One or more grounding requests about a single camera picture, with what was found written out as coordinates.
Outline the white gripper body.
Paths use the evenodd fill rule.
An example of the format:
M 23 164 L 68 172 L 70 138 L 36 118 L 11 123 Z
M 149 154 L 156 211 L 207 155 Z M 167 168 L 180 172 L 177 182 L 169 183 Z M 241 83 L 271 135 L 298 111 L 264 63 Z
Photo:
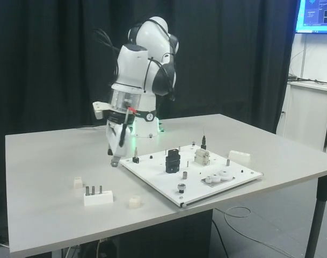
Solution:
M 130 140 L 130 129 L 126 127 L 125 136 L 123 139 L 123 145 L 120 146 L 121 133 L 122 133 L 122 125 L 114 125 L 111 127 L 110 125 L 106 126 L 106 137 L 108 140 L 108 149 L 112 150 L 112 156 L 120 156 L 125 157 L 129 150 L 129 140 Z

